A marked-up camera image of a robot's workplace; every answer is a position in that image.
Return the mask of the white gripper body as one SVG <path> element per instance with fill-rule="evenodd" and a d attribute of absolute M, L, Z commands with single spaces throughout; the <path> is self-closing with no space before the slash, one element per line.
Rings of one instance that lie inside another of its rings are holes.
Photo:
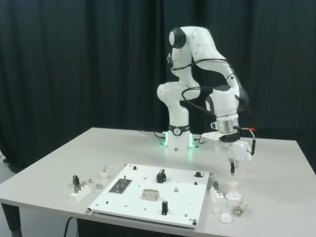
<path fill-rule="evenodd" d="M 239 162 L 252 160 L 251 148 L 244 141 L 238 140 L 232 143 L 216 141 L 214 147 L 217 153 L 227 159 Z"/>

